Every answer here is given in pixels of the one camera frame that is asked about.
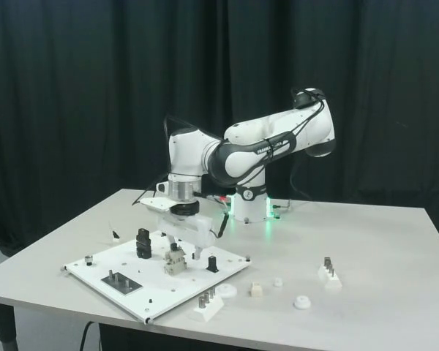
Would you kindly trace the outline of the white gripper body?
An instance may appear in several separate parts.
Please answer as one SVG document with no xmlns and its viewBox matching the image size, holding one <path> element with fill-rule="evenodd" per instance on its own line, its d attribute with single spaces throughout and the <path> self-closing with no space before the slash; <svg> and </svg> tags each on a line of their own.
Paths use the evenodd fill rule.
<svg viewBox="0 0 439 351">
<path fill-rule="evenodd" d="M 157 229 L 166 234 L 172 244 L 175 239 L 181 239 L 194 246 L 213 246 L 216 237 L 213 230 L 211 217 L 196 214 L 194 216 L 159 216 Z"/>
</svg>

